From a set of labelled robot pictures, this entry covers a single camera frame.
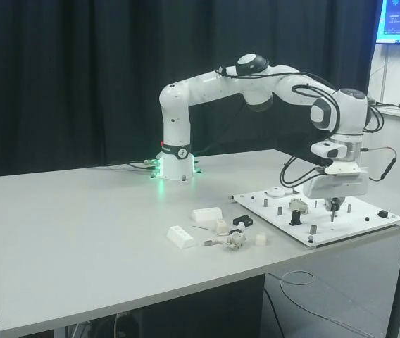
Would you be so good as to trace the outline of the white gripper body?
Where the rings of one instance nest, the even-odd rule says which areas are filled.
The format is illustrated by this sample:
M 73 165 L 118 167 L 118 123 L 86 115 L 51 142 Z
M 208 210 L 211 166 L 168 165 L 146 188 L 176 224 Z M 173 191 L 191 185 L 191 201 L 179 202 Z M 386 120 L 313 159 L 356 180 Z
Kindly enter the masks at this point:
M 332 199 L 364 195 L 368 191 L 368 173 L 355 175 L 320 175 L 303 184 L 303 195 L 309 199 Z

